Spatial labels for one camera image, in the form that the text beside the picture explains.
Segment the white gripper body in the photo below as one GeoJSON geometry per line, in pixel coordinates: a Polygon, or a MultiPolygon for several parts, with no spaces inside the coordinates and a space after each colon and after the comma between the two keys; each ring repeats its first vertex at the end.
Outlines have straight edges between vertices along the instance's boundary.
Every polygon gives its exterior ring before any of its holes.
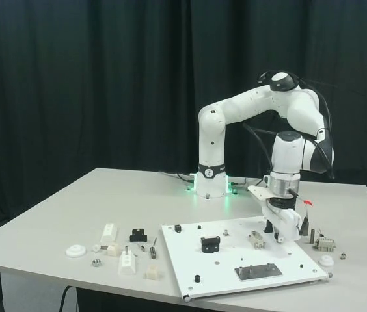
{"type": "Polygon", "coordinates": [[[271,209],[263,206],[262,213],[266,219],[264,231],[272,233],[276,242],[279,242],[280,232],[285,236],[285,241],[298,241],[300,239],[299,231],[303,221],[293,209],[271,209]]]}

